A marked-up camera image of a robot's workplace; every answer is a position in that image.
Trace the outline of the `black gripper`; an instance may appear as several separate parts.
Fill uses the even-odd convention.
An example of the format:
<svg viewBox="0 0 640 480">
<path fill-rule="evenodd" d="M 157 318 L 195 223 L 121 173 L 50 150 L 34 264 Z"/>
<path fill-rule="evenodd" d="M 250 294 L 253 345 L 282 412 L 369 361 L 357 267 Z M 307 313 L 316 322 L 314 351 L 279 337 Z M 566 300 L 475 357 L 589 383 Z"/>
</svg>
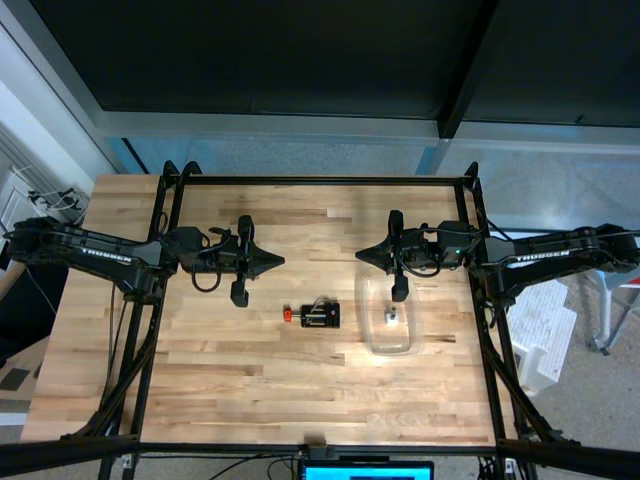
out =
<svg viewBox="0 0 640 480">
<path fill-rule="evenodd" d="M 234 274 L 230 298 L 236 307 L 247 307 L 249 293 L 247 280 L 254 280 L 269 270 L 282 266 L 283 257 L 261 249 L 254 240 L 254 223 L 249 215 L 238 219 L 237 234 L 222 248 L 219 264 L 223 274 Z"/>
<path fill-rule="evenodd" d="M 374 266 L 385 274 L 394 276 L 391 289 L 392 300 L 404 302 L 409 295 L 409 282 L 405 276 L 403 265 L 415 261 L 421 252 L 421 240 L 413 229 L 404 229 L 404 216 L 399 210 L 391 210 L 388 219 L 389 239 L 356 252 L 356 258 Z"/>
</svg>

